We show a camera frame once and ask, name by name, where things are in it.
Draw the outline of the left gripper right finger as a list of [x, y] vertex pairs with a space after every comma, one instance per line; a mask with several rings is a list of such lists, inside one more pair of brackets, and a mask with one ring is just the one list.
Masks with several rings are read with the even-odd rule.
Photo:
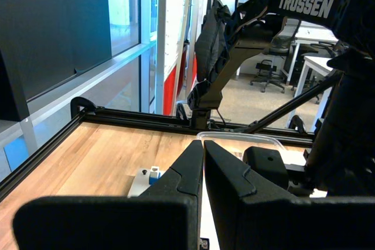
[[374, 198], [299, 198], [213, 141], [204, 175], [221, 249], [373, 249]]

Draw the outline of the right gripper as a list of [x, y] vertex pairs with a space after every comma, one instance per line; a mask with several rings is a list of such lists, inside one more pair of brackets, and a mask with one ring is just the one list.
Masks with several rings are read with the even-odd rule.
[[304, 166], [285, 165], [275, 150], [252, 146], [243, 161], [296, 196], [314, 189], [329, 196], [374, 195], [374, 81], [334, 71], [317, 85], [333, 88]]

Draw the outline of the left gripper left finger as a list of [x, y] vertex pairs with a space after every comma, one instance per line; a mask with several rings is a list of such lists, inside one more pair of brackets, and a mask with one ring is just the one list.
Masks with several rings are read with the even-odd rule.
[[51, 196], [13, 218], [20, 249], [198, 249], [203, 146], [193, 141], [137, 197]]

